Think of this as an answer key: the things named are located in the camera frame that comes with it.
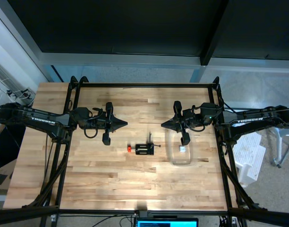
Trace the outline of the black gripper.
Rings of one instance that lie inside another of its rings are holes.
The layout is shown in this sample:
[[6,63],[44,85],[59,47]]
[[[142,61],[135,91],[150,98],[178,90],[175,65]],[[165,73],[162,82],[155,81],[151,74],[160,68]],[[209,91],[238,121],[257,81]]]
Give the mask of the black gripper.
[[102,135],[102,142],[104,145],[110,145],[110,132],[116,131],[122,127],[128,125],[126,121],[118,119],[113,115],[113,105],[112,102],[107,102],[105,106],[105,111],[99,108],[94,108],[98,112],[95,117],[91,117],[88,120],[88,129],[95,129],[95,134],[93,136],[87,136],[89,139],[93,139],[97,136],[98,130],[104,130]]
[[194,111],[191,109],[182,110],[180,101],[174,102],[174,116],[161,124],[161,127],[181,133],[181,144],[188,145],[190,143],[190,135],[186,132],[189,129],[193,132],[202,132],[203,129],[197,129],[197,127],[203,127],[203,124],[196,118]]

